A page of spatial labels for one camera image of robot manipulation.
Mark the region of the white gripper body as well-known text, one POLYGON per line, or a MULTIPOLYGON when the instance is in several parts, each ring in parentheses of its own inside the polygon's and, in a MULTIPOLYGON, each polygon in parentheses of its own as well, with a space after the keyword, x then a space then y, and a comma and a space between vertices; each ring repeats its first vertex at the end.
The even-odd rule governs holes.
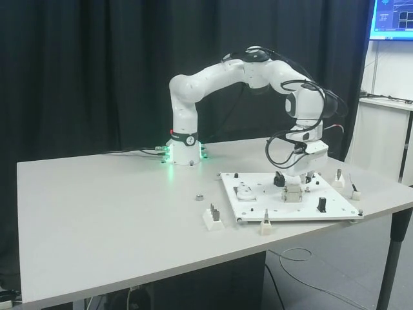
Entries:
POLYGON ((327 149, 313 154, 295 154, 287 163, 287 175, 299 176, 322 168, 327 162, 327 149))

